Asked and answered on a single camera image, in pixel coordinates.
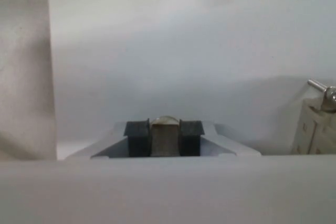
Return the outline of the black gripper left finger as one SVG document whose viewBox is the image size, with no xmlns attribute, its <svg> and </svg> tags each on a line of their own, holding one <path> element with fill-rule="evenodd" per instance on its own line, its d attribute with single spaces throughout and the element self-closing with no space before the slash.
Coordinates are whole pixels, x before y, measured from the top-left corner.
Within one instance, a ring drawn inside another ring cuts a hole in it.
<svg viewBox="0 0 336 224">
<path fill-rule="evenodd" d="M 149 120 L 118 122 L 103 137 L 68 158 L 149 157 L 151 134 Z"/>
</svg>

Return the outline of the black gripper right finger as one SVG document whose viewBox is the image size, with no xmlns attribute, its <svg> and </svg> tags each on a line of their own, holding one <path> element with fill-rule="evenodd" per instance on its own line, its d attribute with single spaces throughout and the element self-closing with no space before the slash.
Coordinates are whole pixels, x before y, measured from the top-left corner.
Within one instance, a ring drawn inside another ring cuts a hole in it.
<svg viewBox="0 0 336 224">
<path fill-rule="evenodd" d="M 218 130 L 222 124 L 210 121 L 180 121 L 179 151 L 181 156 L 259 157 L 260 152 L 232 140 Z"/>
</svg>

